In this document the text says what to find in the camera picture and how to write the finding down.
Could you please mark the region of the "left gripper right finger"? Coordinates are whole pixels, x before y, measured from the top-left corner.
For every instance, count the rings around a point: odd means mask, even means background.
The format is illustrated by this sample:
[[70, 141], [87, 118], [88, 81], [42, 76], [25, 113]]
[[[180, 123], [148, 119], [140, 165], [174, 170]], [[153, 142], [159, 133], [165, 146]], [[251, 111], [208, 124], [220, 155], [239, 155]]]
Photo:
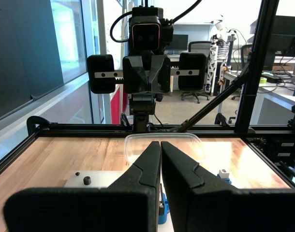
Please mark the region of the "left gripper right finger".
[[161, 147], [176, 232], [295, 232], [295, 188], [238, 189], [171, 143]]

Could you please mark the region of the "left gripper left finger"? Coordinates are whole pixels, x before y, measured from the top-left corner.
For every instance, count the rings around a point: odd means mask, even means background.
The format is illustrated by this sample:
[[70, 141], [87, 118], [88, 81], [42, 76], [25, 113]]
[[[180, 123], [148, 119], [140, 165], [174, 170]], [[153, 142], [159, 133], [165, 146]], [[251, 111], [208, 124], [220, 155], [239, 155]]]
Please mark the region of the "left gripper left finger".
[[106, 188], [28, 188], [8, 198], [10, 232], [155, 232], [161, 147], [152, 142]]

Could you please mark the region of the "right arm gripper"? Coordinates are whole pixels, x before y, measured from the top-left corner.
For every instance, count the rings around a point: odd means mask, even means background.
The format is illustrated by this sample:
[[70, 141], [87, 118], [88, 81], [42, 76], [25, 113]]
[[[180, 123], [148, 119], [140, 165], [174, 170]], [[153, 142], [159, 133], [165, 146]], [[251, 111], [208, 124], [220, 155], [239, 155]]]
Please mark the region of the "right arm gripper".
[[206, 56], [181, 53], [179, 61], [165, 55], [126, 56], [122, 69], [114, 68], [112, 55], [91, 55], [87, 58], [91, 91], [113, 93], [117, 84], [128, 94], [161, 94], [170, 91], [171, 76], [199, 77], [206, 68]]

